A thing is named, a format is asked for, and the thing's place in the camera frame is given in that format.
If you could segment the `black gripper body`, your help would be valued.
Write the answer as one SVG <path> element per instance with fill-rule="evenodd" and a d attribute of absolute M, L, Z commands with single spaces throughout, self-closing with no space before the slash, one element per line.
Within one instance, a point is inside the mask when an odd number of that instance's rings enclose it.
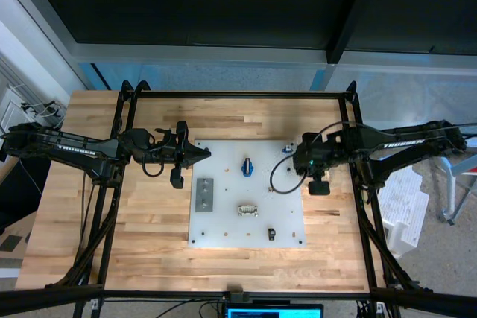
<path fill-rule="evenodd" d="M 312 176 L 312 180 L 308 184 L 309 194 L 312 196 L 330 195 L 329 182 L 324 180 L 324 172 L 316 173 Z"/>
<path fill-rule="evenodd" d="M 168 131 L 167 143 L 162 149 L 162 162 L 172 164 L 174 167 L 170 173 L 170 183 L 175 189 L 182 189 L 184 178 L 181 175 L 182 167 L 185 165 L 186 149 L 185 144 L 188 139 L 189 129 L 185 121 L 178 121 L 176 133 Z"/>

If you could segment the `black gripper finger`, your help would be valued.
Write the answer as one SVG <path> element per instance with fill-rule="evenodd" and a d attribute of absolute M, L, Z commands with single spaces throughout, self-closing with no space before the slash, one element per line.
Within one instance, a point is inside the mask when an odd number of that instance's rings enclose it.
<path fill-rule="evenodd" d="M 187 157 L 187 167 L 193 166 L 195 163 L 208 159 L 211 156 L 210 153 L 195 154 Z"/>
<path fill-rule="evenodd" d="M 201 147 L 197 147 L 190 142 L 187 143 L 187 153 L 189 155 L 210 155 L 211 154 L 209 150 L 203 149 Z"/>

